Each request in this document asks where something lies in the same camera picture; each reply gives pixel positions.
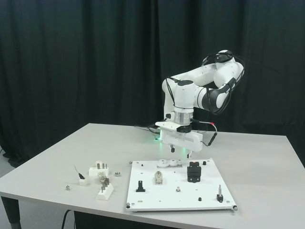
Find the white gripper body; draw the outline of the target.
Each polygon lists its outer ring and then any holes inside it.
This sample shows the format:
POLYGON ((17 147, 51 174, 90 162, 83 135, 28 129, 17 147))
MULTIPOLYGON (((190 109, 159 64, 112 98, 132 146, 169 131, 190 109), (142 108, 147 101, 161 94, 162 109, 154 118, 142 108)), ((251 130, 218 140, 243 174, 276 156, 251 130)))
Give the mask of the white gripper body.
POLYGON ((203 148, 203 136, 196 132, 179 133, 172 131, 161 131, 162 143, 169 145, 170 148, 182 147, 193 152, 199 152, 203 148))

